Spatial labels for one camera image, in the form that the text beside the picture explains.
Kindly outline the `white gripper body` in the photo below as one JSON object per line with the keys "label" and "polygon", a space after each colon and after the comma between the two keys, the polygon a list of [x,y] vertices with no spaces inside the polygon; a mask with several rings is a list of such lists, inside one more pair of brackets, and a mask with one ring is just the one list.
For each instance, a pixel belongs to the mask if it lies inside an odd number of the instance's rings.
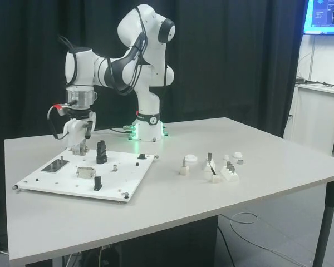
{"label": "white gripper body", "polygon": [[64,147],[75,147],[85,139],[86,121],[71,119],[63,127],[63,145]]}

